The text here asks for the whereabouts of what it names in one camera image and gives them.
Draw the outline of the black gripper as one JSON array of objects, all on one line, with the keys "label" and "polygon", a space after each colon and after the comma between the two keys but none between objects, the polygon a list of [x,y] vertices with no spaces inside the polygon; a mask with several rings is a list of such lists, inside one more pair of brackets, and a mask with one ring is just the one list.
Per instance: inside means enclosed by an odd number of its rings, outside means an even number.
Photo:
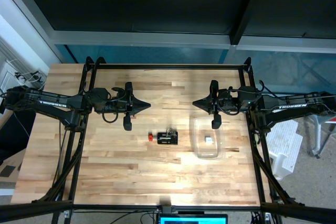
[{"label": "black gripper", "polygon": [[113,87],[117,95],[112,98],[113,110],[115,114],[123,113],[123,127],[126,131],[132,130],[131,113],[133,116],[149,109],[150,103],[141,101],[133,95],[133,86],[131,82],[126,82],[124,89]]},{"label": "black gripper", "polygon": [[231,96],[230,89],[219,89],[218,81],[212,80],[209,90],[210,94],[207,97],[193,101],[192,104],[208,114],[212,114],[212,129],[219,129],[222,124],[219,113],[223,112],[231,116],[237,115],[238,105]]}]

